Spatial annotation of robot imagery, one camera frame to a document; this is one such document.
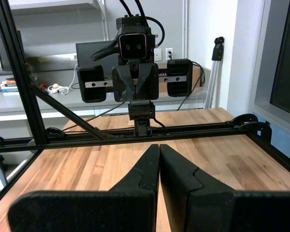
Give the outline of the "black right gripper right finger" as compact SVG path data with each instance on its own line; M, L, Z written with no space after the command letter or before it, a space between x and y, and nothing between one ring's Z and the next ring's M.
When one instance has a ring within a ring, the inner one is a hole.
M290 232L290 191L234 190L170 146L160 151L173 232Z

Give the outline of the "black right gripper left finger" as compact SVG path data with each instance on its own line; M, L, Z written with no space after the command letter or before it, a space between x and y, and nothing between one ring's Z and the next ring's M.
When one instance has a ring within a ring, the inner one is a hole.
M13 232L154 232L159 145L151 145L108 191L34 191L8 211Z

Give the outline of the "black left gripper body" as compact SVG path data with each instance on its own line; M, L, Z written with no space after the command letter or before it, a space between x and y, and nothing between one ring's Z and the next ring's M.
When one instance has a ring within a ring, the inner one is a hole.
M140 61L133 60L116 66L129 66L136 87L140 64ZM165 69L159 69L159 85L166 83L170 97L186 97L192 93L192 71L193 64L189 59L171 59ZM112 70L111 79L106 79L102 65L78 68L77 76L82 100L86 103L103 102L108 92L114 94Z

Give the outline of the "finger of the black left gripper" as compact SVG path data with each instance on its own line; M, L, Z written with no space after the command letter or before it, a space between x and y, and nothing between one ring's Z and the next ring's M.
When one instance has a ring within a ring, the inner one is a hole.
M116 102L135 101L135 86L129 66L115 66L112 69L113 91Z
M159 69L156 63L140 64L135 97L137 101L158 99Z

